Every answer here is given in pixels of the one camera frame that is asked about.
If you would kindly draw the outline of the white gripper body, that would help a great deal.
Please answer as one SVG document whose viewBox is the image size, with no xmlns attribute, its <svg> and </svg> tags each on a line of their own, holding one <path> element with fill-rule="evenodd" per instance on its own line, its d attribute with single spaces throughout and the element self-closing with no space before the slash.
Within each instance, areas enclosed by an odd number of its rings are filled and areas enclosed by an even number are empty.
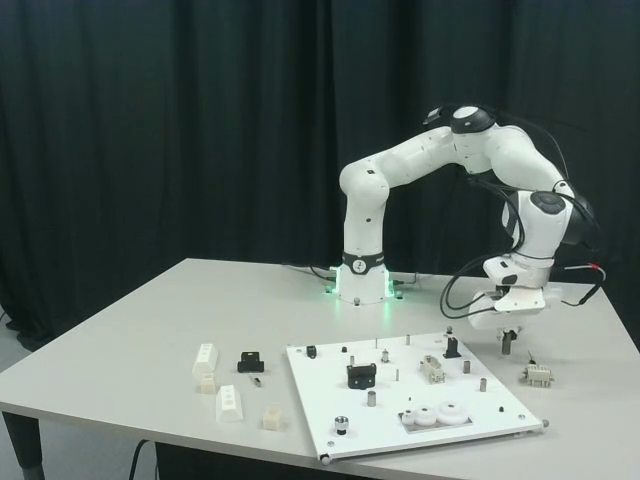
<svg viewBox="0 0 640 480">
<path fill-rule="evenodd" d="M 478 330 L 529 327 L 550 317 L 550 309 L 561 302 L 561 288 L 510 287 L 477 292 L 469 306 L 467 319 Z"/>
</svg>

